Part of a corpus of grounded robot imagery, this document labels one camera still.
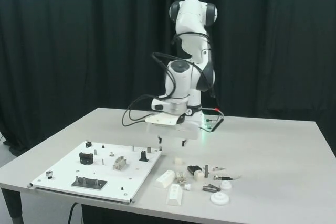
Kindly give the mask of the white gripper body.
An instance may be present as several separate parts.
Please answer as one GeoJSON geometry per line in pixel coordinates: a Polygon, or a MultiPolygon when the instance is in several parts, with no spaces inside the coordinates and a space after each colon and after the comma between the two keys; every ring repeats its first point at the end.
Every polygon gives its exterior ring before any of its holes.
{"type": "Polygon", "coordinates": [[[184,122],[174,126],[148,124],[148,132],[163,137],[174,137],[196,140],[199,136],[199,127],[196,124],[184,122]]]}

